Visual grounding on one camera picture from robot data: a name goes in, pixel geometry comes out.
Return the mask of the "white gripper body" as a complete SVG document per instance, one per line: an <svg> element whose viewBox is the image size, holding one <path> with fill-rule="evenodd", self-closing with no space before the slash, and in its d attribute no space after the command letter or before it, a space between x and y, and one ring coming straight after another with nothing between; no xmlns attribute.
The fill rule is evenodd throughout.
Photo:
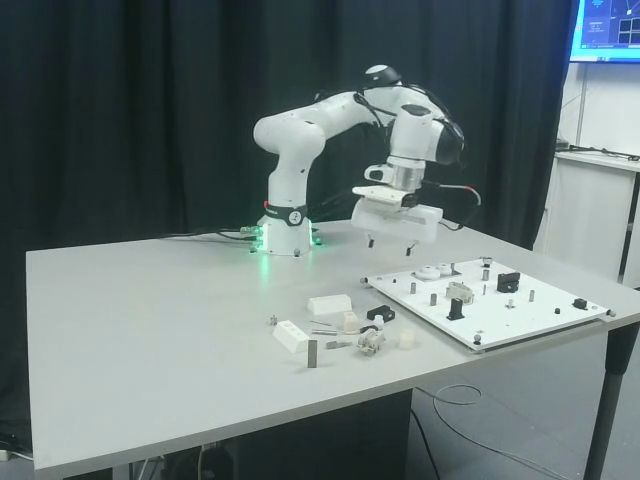
<svg viewBox="0 0 640 480"><path fill-rule="evenodd" d="M419 204L394 210L390 205L361 198L352 212L351 224L370 240L395 238L408 243L433 243L443 210Z"/></svg>

